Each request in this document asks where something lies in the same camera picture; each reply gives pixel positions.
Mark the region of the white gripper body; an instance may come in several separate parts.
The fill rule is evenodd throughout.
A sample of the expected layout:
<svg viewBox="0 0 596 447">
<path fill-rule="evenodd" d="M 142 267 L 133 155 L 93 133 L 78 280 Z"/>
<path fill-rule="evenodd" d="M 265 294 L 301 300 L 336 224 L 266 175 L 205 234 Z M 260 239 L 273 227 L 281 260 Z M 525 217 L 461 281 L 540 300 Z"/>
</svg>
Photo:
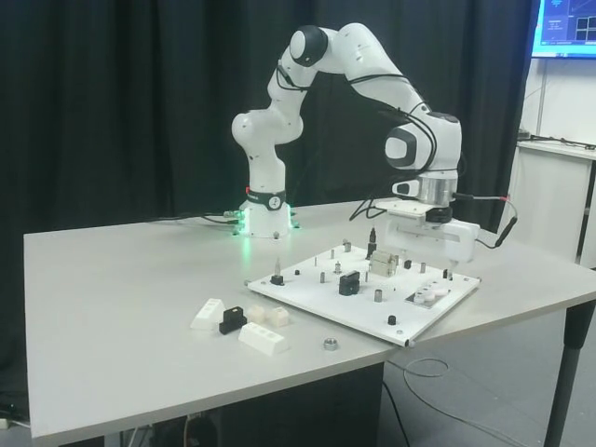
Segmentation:
<svg viewBox="0 0 596 447">
<path fill-rule="evenodd" d="M 391 218 L 386 224 L 385 243 L 398 251 L 422 258 L 442 258 L 455 263 L 469 263 L 474 257 L 480 226 L 451 220 L 448 223 L 422 225 Z"/>
</svg>

